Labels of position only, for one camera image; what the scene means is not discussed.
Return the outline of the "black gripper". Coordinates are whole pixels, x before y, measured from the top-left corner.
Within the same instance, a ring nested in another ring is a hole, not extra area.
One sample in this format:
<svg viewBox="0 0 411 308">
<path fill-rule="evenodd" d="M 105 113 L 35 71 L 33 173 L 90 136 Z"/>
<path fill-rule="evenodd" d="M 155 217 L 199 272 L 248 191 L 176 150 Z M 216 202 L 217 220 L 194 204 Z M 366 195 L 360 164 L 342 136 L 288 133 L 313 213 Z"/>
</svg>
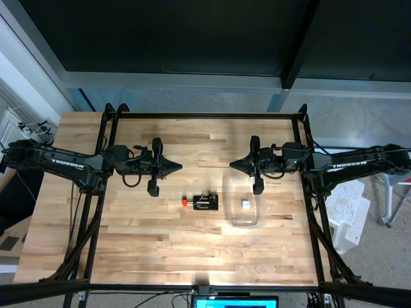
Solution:
<svg viewBox="0 0 411 308">
<path fill-rule="evenodd" d="M 250 150 L 246 157 L 230 163 L 230 167 L 245 173 L 248 177 L 254 178 L 253 193 L 262 194 L 265 185 L 262 176 L 275 179 L 272 175 L 275 172 L 273 163 L 273 149 L 270 147 L 261 148 L 260 138 L 253 135 L 250 140 Z"/>
<path fill-rule="evenodd" d="M 159 177 L 160 166 L 163 166 L 163 168 L 160 170 L 161 178 L 164 178 L 182 169 L 182 164 L 168 160 L 161 154 L 162 141 L 159 137 L 156 137 L 152 141 L 152 149 L 147 150 L 141 162 L 141 167 L 143 168 L 142 174 L 151 176 L 151 179 L 148 181 L 147 185 L 147 191 L 150 196 L 159 195 L 159 186 L 157 185 L 157 180 Z"/>
</svg>

